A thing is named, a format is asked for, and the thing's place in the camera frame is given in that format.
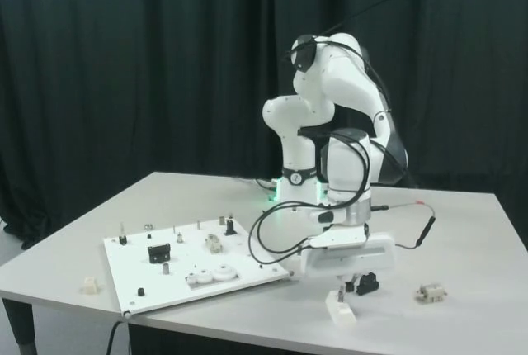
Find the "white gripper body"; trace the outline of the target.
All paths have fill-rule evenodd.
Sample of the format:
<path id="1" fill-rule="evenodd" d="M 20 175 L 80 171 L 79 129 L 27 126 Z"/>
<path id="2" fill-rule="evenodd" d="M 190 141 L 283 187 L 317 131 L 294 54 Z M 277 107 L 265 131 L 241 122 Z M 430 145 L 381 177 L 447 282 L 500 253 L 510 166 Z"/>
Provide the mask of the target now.
<path id="1" fill-rule="evenodd" d="M 356 245 L 312 247 L 302 252 L 300 271 L 305 277 L 345 277 L 390 270 L 395 265 L 395 242 L 389 234 L 372 234 Z"/>

